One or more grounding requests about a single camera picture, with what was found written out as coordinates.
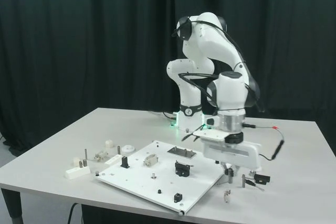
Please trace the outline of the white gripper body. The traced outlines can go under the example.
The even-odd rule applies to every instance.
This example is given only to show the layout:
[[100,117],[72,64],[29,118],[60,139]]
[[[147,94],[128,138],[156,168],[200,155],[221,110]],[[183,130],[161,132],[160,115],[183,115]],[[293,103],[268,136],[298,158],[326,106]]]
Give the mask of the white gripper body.
[[226,144],[224,142],[202,141],[203,155],[222,163],[260,170],[261,161],[259,149],[261,144],[243,141],[239,144]]

